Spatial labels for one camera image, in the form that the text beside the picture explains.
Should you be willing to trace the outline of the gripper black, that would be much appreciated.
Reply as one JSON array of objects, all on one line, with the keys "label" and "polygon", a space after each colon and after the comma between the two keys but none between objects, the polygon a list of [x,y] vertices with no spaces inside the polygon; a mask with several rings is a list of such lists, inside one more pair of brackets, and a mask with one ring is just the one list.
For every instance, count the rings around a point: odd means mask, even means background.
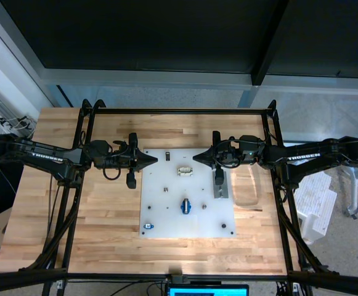
[{"label": "gripper black", "polygon": [[129,189],[135,189],[136,165],[137,170],[141,171],[147,166],[157,163],[158,159],[149,154],[143,153],[140,149],[137,150],[138,139],[136,133],[129,134],[128,142],[116,140],[113,141],[113,143],[118,146],[118,150],[112,152],[110,168],[114,168],[119,171],[123,168],[128,169],[128,173],[126,175],[126,185]]},{"label": "gripper black", "polygon": [[217,186],[224,183],[223,168],[233,169],[240,165],[240,159],[237,149],[231,145],[235,138],[231,136],[227,140],[221,139],[221,134],[218,131],[213,131],[213,146],[210,146],[206,151],[193,156],[193,160],[213,168],[213,161],[215,166],[214,183]]}]

